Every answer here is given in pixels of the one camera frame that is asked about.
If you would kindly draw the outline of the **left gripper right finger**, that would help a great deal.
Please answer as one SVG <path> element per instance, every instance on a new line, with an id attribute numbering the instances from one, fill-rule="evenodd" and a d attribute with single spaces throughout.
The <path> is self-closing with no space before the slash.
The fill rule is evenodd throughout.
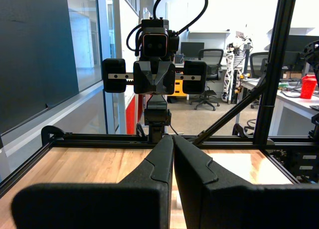
<path id="1" fill-rule="evenodd" d="M 258 185 L 176 136 L 175 178 L 189 229 L 316 229 L 319 187 Z"/>

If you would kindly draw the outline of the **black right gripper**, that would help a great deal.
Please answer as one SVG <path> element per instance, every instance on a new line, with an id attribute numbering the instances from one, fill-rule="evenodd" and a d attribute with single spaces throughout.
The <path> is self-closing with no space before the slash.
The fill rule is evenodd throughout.
<path id="1" fill-rule="evenodd" d="M 176 80 L 182 81 L 186 94 L 202 94 L 205 89 L 207 64 L 185 61 L 181 73 L 173 62 L 136 61 L 133 72 L 126 72 L 124 59 L 105 59 L 102 62 L 104 91 L 123 93 L 127 85 L 134 86 L 135 94 L 172 95 Z"/>

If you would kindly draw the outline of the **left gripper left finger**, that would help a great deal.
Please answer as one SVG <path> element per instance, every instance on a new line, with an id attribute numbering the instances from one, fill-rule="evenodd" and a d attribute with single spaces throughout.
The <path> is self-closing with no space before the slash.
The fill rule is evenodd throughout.
<path id="1" fill-rule="evenodd" d="M 11 203 L 19 229 L 167 229 L 173 139 L 164 136 L 117 184 L 43 183 Z"/>

